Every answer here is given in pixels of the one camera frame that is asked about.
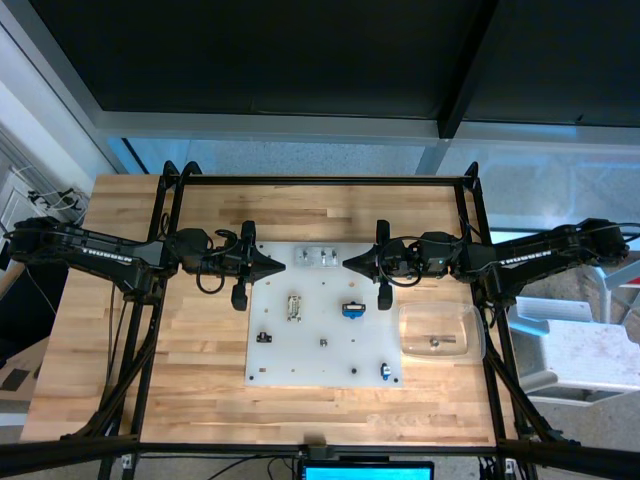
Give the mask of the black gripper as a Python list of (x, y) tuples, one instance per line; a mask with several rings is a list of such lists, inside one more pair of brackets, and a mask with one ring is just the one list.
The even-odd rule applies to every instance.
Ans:
[(284, 272), (286, 266), (264, 252), (263, 248), (256, 247), (254, 221), (244, 221), (240, 234), (226, 229), (218, 229), (215, 234), (224, 239), (224, 245), (214, 250), (216, 272), (223, 277), (236, 279), (231, 291), (231, 304), (237, 311), (246, 311), (247, 286)]
[(345, 259), (342, 266), (377, 283), (377, 307), (390, 310), (393, 305), (393, 288), (412, 288), (419, 284), (422, 274), (414, 265), (411, 250), (405, 245), (410, 237), (391, 238), (390, 223), (378, 220), (376, 246)]

